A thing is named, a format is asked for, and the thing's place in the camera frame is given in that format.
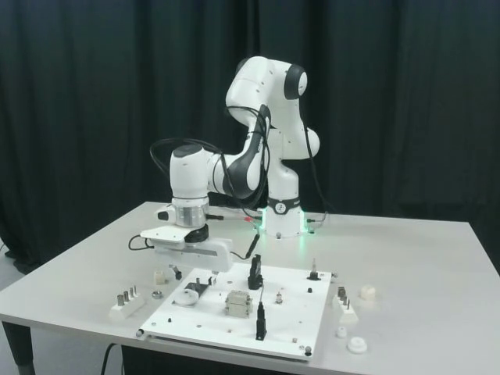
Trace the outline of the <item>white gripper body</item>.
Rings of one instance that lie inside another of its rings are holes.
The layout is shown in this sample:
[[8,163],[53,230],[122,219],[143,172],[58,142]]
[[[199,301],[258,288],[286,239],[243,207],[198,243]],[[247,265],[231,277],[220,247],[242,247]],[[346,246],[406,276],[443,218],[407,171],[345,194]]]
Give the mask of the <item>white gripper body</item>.
[[153,246],[170,267],[190,267],[225,273],[233,266],[231,252],[234,243],[231,239],[213,237],[202,242],[176,244],[153,241]]

